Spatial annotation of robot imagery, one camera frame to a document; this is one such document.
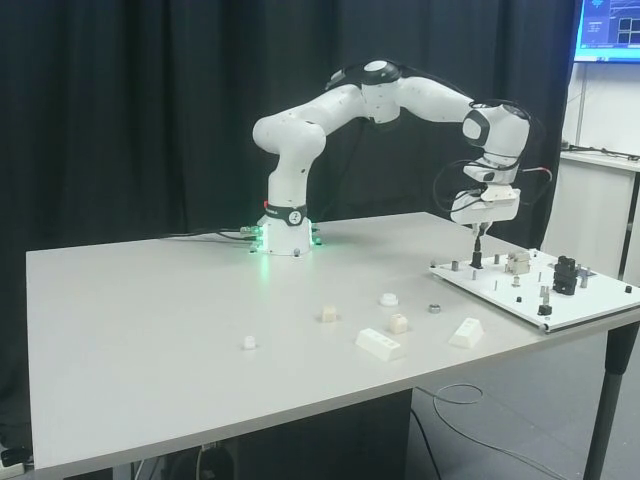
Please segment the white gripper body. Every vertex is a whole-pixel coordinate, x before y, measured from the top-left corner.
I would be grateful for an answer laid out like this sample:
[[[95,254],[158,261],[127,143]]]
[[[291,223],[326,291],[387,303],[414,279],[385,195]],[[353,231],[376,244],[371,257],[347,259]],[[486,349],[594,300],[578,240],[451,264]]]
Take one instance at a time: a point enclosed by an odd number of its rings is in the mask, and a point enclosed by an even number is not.
[[[483,192],[465,192],[454,200],[450,219],[457,224],[513,220],[519,210],[520,193],[520,189],[511,186],[488,186]]]

